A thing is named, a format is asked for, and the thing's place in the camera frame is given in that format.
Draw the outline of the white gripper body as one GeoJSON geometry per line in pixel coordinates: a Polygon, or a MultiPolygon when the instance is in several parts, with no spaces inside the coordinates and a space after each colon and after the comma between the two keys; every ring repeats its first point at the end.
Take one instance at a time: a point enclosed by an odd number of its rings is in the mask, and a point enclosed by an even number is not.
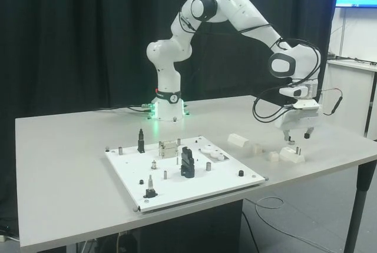
{"type": "Polygon", "coordinates": [[[293,109],[284,108],[283,115],[274,121],[275,127],[288,131],[293,129],[310,129],[320,123],[320,108],[293,109]]]}

